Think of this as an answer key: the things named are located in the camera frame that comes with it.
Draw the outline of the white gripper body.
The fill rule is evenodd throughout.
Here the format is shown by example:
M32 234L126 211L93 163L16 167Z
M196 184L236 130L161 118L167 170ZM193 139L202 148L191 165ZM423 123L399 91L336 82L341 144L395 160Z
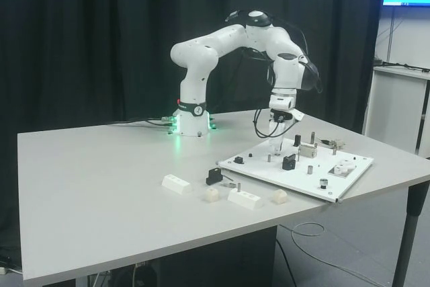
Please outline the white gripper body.
M282 137L294 124L293 116L271 116L269 119L268 138Z

